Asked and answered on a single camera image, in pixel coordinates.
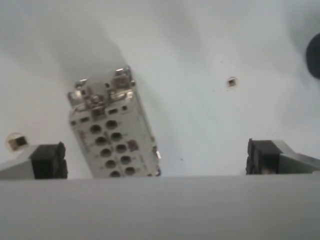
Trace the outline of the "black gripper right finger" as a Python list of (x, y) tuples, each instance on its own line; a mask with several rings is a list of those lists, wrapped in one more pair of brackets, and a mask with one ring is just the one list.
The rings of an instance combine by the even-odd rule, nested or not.
[(295, 152), (283, 140), (253, 140), (247, 145), (247, 175), (290, 175), (320, 172), (320, 160)]

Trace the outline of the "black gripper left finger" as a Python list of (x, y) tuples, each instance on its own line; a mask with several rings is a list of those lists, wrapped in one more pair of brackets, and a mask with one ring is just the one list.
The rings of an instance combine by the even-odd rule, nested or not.
[(27, 147), (15, 159), (0, 164), (2, 180), (67, 179), (66, 147), (57, 144), (39, 144)]

